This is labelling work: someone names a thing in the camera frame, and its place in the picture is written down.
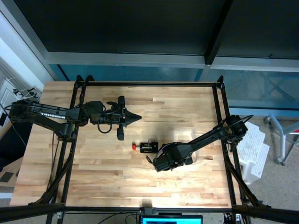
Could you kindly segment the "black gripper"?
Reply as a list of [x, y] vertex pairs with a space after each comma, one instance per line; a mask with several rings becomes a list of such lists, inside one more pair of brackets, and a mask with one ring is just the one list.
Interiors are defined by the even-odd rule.
[[[128, 109], [126, 109], [126, 115], [125, 115], [125, 97], [119, 96], [118, 102], [107, 102], [108, 105], [111, 105], [110, 110], [107, 110], [105, 106], [101, 109], [101, 111], [98, 113], [98, 130], [102, 134], [107, 134], [112, 130], [113, 125], [118, 125], [117, 128], [117, 139], [118, 140], [124, 140], [124, 126], [129, 126], [130, 124], [139, 121], [142, 119], [142, 117], [138, 114], [130, 112]], [[101, 124], [109, 125], [108, 131], [102, 131], [100, 128]]]
[[157, 172], [193, 164], [192, 146], [163, 146], [160, 151], [162, 153], [153, 160]]

